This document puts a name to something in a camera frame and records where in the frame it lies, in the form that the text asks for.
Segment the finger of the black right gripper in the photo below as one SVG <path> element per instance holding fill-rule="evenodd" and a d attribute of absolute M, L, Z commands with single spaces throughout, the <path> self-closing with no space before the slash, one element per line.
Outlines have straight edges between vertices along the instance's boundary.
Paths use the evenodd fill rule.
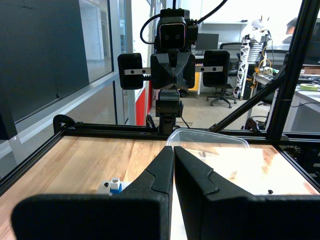
<path fill-rule="evenodd" d="M 169 90 L 173 87 L 173 70 L 168 53 L 156 53 L 150 58 L 151 84 L 156 90 Z"/>
<path fill-rule="evenodd" d="M 174 70 L 174 85 L 177 89 L 192 89 L 195 86 L 196 59 L 191 52 L 179 52 Z"/>

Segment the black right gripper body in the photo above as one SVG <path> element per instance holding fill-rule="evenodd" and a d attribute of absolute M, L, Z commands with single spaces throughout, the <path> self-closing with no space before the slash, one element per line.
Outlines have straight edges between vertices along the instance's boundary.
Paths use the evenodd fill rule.
<path fill-rule="evenodd" d="M 178 89 L 174 82 L 174 71 L 177 64 L 178 53 L 179 52 L 168 53 L 169 62 L 173 71 L 173 86 L 170 89 Z M 141 89 L 145 81 L 150 81 L 152 86 L 151 67 L 143 68 L 140 53 L 124 53 L 119 55 L 117 60 L 122 89 Z M 196 59 L 195 56 L 195 82 L 196 73 L 203 73 L 204 86 L 212 87 L 214 84 L 223 85 L 224 82 L 228 80 L 229 62 L 230 54 L 226 50 L 207 50 L 202 59 Z"/>

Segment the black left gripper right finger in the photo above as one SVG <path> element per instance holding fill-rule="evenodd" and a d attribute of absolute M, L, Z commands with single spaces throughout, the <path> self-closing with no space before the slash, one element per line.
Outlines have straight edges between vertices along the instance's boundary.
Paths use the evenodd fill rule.
<path fill-rule="evenodd" d="M 253 195 L 174 148 L 174 178 L 190 240 L 317 240 L 317 195 Z"/>

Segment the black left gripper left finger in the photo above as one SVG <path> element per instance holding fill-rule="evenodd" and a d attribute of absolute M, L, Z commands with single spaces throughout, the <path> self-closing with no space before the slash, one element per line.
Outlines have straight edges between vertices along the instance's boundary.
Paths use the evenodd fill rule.
<path fill-rule="evenodd" d="M 174 152 L 164 147 L 122 192 L 40 194 L 11 214 L 18 240 L 168 240 Z"/>

